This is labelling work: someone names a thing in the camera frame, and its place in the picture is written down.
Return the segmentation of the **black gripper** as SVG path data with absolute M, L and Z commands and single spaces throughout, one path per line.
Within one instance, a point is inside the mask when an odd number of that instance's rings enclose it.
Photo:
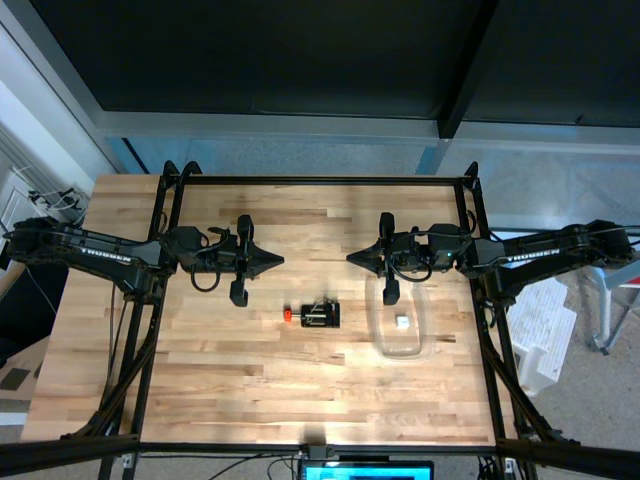
M 416 241 L 418 228 L 411 232 L 395 232 L 395 218 L 383 212 L 379 223 L 380 241 L 370 247 L 347 255 L 350 264 L 361 267 L 376 276 L 385 278 L 383 304 L 396 305 L 400 299 L 398 279 L 411 283 L 424 282 L 429 278 L 427 248 Z
M 249 215 L 238 217 L 237 233 L 233 235 L 229 229 L 209 227 L 208 231 L 219 236 L 219 240 L 207 245 L 201 251 L 203 273 L 214 273 L 215 281 L 208 288 L 200 287 L 199 291 L 209 293 L 214 291 L 220 283 L 223 273 L 235 275 L 230 285 L 229 298 L 235 306 L 248 304 L 248 291 L 245 280 L 256 278 L 262 273 L 284 263 L 280 255 L 268 252 L 258 247 L 253 240 L 253 221 Z

